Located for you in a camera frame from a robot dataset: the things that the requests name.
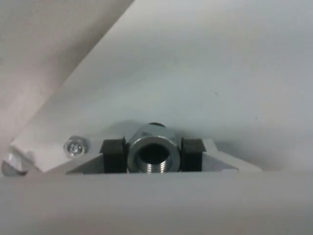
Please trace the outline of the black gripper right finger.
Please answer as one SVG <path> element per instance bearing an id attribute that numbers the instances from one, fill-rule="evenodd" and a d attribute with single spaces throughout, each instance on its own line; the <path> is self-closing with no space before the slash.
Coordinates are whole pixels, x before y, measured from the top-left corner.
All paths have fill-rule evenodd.
<path id="1" fill-rule="evenodd" d="M 181 172 L 220 172 L 239 169 L 219 158 L 220 151 L 211 139 L 181 139 Z"/>

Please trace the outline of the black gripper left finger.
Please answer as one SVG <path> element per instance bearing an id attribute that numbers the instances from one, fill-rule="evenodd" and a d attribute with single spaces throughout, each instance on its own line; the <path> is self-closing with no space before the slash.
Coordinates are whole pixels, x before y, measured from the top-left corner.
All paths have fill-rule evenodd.
<path id="1" fill-rule="evenodd" d="M 67 174 L 117 174 L 126 173 L 126 140 L 104 140 L 99 155 L 78 163 Z"/>

